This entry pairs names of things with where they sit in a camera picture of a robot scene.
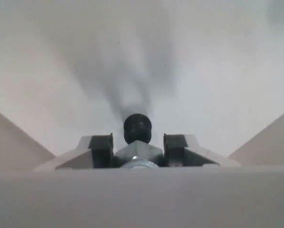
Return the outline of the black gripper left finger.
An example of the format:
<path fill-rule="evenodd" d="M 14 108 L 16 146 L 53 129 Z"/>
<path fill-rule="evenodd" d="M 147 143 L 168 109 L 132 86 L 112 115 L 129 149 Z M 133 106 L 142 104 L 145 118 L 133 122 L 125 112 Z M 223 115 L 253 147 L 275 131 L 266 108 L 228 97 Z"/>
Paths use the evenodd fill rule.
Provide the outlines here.
<path fill-rule="evenodd" d="M 113 134 L 83 136 L 77 147 L 59 155 L 36 170 L 102 169 L 112 167 Z"/>

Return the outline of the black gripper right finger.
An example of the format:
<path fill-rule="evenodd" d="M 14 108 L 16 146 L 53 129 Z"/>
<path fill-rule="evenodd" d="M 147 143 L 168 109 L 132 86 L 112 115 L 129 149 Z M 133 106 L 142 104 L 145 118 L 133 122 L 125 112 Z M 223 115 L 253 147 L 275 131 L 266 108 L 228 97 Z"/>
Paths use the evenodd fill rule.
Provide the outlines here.
<path fill-rule="evenodd" d="M 199 145 L 193 134 L 164 134 L 166 167 L 240 167 L 237 161 Z"/>

